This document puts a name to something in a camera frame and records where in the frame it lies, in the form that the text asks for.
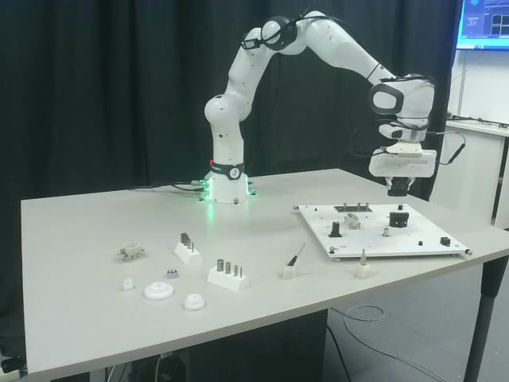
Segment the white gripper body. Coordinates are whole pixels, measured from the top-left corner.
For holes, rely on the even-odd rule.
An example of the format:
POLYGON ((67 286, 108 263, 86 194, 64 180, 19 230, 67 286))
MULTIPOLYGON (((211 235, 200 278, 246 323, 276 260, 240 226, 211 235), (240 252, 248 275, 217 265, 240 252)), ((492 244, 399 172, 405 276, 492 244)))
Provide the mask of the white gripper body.
POLYGON ((431 177, 436 159, 435 150, 423 150, 420 154, 392 154, 376 150, 368 169, 375 177, 431 177))

